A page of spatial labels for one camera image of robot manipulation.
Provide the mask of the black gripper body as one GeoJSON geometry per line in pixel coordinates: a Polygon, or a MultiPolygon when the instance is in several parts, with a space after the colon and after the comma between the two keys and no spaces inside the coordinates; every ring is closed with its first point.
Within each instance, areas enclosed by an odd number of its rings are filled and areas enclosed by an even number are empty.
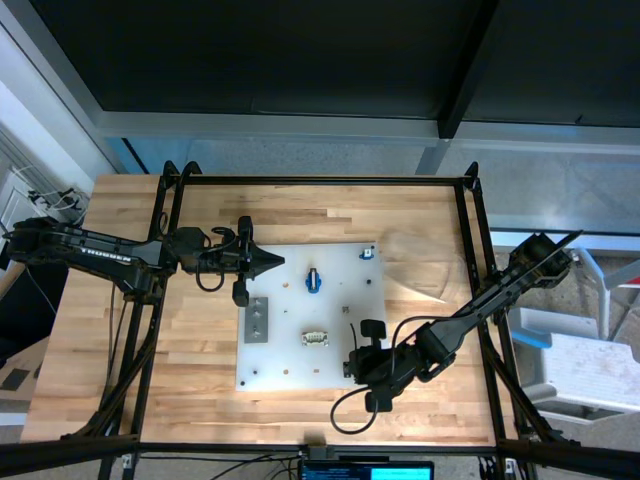
{"type": "Polygon", "coordinates": [[[219,256],[219,267],[222,276],[234,274],[236,280],[232,285],[232,300],[238,307],[246,307],[249,293],[246,280],[250,273],[253,245],[253,222],[249,216],[241,216],[237,231],[228,229],[222,236],[223,248],[219,256]]]}
{"type": "Polygon", "coordinates": [[[370,344],[370,357],[360,369],[370,369],[373,383],[366,385],[365,409],[369,413],[388,413],[393,409],[393,399],[401,395],[415,379],[415,366],[405,353],[396,353],[391,348],[383,348],[387,338],[386,325],[379,320],[362,320],[360,332],[370,344]]]}

